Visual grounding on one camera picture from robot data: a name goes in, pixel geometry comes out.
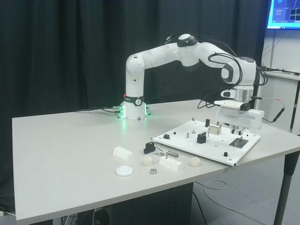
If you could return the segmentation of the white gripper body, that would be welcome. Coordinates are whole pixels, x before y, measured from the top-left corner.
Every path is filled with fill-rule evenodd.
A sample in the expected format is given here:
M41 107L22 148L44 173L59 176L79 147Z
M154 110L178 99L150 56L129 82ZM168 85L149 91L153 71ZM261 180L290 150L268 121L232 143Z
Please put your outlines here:
M220 107L217 112L217 121L228 124L230 129L260 129L263 123L264 111L250 109L241 111Z

